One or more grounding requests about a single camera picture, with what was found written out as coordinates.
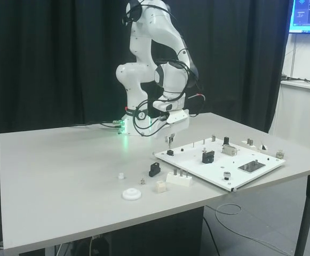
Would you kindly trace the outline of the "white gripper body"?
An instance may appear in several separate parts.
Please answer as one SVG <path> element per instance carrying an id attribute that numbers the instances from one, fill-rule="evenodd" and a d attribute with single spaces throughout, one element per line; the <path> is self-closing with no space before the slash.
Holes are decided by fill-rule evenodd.
<path id="1" fill-rule="evenodd" d="M 170 137 L 172 134 L 176 134 L 189 127 L 190 117 L 185 118 L 182 121 L 168 124 L 166 121 L 158 121 L 155 124 L 155 134 L 154 138 L 160 139 L 165 137 Z"/>

